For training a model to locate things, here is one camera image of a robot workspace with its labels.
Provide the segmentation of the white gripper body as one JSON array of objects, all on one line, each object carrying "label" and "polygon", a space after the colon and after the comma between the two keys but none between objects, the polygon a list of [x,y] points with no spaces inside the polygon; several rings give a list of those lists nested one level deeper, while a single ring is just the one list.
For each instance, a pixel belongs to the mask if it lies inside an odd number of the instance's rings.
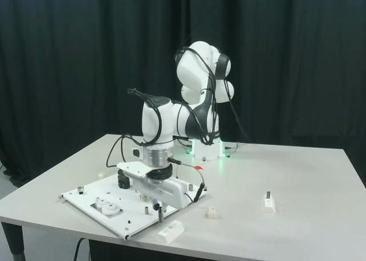
[{"label": "white gripper body", "polygon": [[188,184],[185,181],[174,178],[163,181],[133,178],[133,188],[151,199],[176,209],[184,209],[189,204],[189,198],[185,194],[188,190]]}]

